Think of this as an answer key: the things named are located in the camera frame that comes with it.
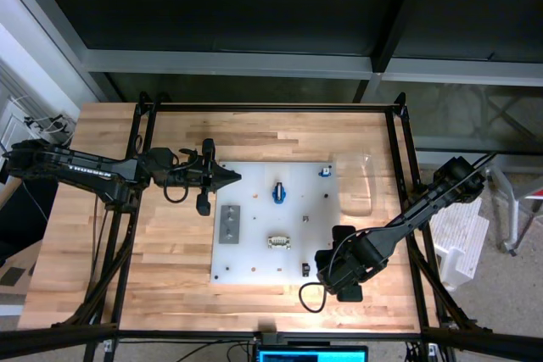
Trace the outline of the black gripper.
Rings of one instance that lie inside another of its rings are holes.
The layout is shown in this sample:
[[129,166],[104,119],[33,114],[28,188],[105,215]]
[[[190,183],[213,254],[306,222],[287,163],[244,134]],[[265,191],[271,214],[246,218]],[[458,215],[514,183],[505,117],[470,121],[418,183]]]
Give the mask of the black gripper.
[[214,162],[215,154],[214,141],[210,138],[204,139],[196,164],[190,167],[187,172],[188,186],[200,189],[200,193],[196,197],[196,209],[201,216],[210,215],[210,193],[242,180],[242,176],[236,171],[229,170]]
[[359,303],[363,299],[356,269],[361,265],[353,254],[356,239],[354,226],[334,226],[332,247],[315,254],[317,279],[326,292],[339,302]]

